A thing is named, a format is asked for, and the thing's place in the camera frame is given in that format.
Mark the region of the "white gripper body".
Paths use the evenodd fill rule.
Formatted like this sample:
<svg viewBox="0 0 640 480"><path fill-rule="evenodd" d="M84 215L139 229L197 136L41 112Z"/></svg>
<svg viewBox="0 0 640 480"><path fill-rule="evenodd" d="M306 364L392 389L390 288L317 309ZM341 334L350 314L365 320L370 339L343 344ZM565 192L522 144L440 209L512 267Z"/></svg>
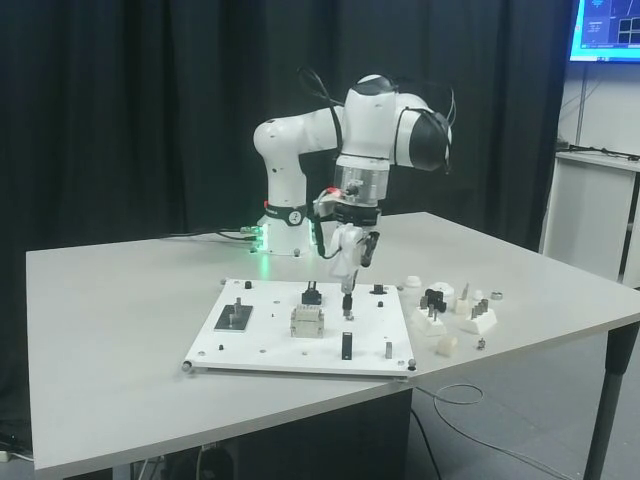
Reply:
<svg viewBox="0 0 640 480"><path fill-rule="evenodd" d="M330 242L333 254L330 275L345 283L353 282L353 277L361 263L361 240L364 230L352 223L339 225Z"/></svg>

